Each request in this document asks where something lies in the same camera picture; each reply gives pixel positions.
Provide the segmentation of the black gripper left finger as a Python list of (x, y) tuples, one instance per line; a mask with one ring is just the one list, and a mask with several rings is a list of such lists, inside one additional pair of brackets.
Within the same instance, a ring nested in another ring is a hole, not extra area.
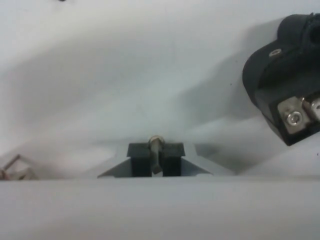
[(116, 148), (114, 157), (98, 167), (97, 178), (148, 178), (152, 176), (149, 151), (146, 156), (128, 156), (129, 144)]

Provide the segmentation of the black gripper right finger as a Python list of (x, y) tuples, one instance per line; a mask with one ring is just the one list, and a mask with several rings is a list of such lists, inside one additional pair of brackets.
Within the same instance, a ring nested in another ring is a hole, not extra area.
[(166, 143), (161, 153), (163, 177), (213, 175), (213, 164), (197, 154), (192, 143)]

